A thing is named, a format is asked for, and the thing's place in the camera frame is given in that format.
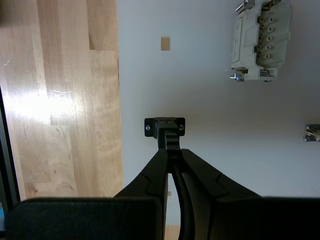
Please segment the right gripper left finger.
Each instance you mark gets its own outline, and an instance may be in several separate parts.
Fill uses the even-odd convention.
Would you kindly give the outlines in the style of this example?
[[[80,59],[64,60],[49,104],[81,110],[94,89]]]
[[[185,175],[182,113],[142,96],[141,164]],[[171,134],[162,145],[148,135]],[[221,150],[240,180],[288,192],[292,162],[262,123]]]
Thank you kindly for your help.
[[[6,215],[8,240],[162,240],[168,153],[160,149],[114,197],[39,197]]]

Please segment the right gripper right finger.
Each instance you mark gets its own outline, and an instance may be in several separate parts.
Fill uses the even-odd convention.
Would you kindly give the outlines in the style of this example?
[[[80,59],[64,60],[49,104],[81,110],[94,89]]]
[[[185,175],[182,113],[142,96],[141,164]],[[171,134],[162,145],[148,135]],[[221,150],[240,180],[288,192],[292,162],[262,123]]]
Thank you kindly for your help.
[[[320,200],[263,197],[182,149],[191,222],[183,240],[318,240]]]

